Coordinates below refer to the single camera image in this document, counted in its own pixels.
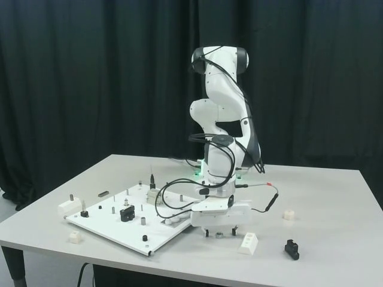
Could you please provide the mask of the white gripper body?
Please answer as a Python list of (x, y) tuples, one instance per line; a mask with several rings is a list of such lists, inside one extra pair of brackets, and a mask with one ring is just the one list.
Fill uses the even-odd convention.
[(203, 200), (191, 208), (191, 225), (208, 227), (249, 224), (252, 220), (250, 201), (237, 201), (229, 207), (228, 200)]

